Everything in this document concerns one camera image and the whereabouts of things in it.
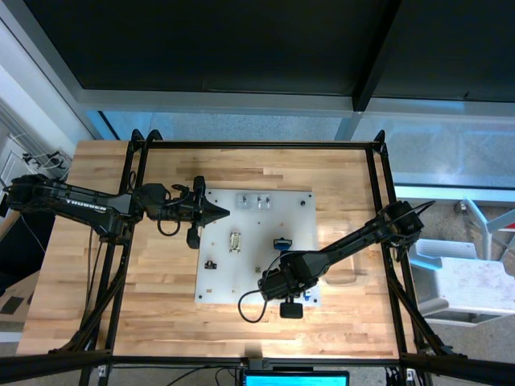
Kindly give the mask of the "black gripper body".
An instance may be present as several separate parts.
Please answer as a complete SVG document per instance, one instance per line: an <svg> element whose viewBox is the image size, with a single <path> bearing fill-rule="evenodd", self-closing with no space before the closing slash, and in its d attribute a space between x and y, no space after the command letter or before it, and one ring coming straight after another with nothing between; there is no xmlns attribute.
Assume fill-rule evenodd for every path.
<svg viewBox="0 0 515 386"><path fill-rule="evenodd" d="M187 230L187 246L191 249L200 248L199 226L202 218L203 200L205 198L206 183L204 176L196 176L193 180L192 190L181 203L181 220L189 222Z"/></svg>
<svg viewBox="0 0 515 386"><path fill-rule="evenodd" d="M293 297L288 297L280 303L279 315L284 319L302 319L303 304L296 302Z"/></svg>

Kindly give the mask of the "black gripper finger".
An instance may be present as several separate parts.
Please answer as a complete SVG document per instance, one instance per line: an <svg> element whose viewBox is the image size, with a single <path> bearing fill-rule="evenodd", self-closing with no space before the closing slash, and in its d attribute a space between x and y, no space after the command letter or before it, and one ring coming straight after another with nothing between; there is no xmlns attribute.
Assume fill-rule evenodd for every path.
<svg viewBox="0 0 515 386"><path fill-rule="evenodd" d="M229 210L219 207L208 200L208 197L203 198L203 212L205 213L229 213Z"/></svg>
<svg viewBox="0 0 515 386"><path fill-rule="evenodd" d="M229 211L215 211L215 212L205 212L203 214L203 226L214 223L217 220L224 219L225 217L230 216Z"/></svg>

